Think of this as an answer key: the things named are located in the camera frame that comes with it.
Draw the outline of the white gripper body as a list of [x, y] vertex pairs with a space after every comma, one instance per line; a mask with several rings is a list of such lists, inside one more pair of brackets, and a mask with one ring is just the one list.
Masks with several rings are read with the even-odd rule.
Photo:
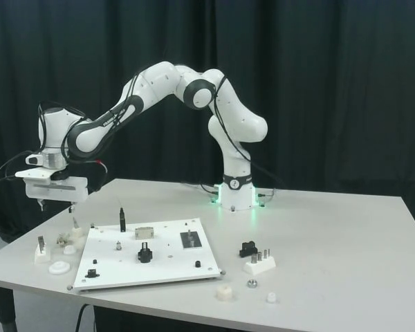
[[24, 183], [26, 184], [27, 197], [40, 201], [81, 203], [89, 196], [88, 179], [85, 177], [70, 176], [59, 181], [25, 178]]

